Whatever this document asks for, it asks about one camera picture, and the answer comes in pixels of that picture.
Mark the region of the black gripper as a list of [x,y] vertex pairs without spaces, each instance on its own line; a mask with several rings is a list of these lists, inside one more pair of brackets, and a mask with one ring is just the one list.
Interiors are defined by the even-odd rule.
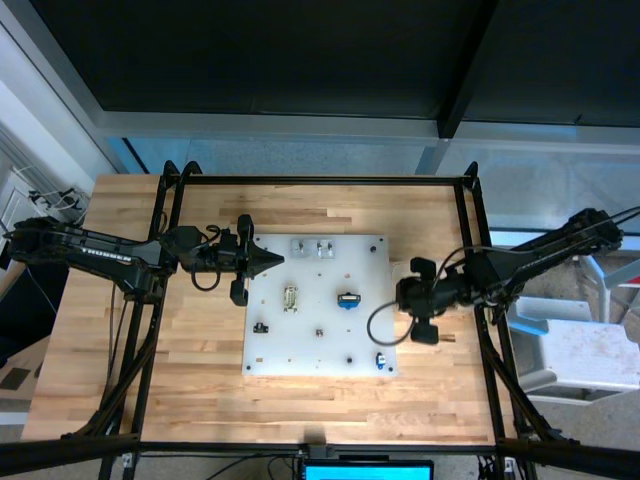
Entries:
[[397,308],[414,319],[410,334],[413,342],[438,343],[438,327],[431,323],[436,311],[436,264],[415,257],[410,261],[410,270],[416,276],[402,278],[396,284]]
[[[247,305],[247,280],[283,264],[284,257],[253,240],[254,224],[249,214],[238,217],[237,237],[238,243],[233,254],[236,278],[231,282],[230,298],[235,305]],[[259,261],[252,264],[252,259]]]

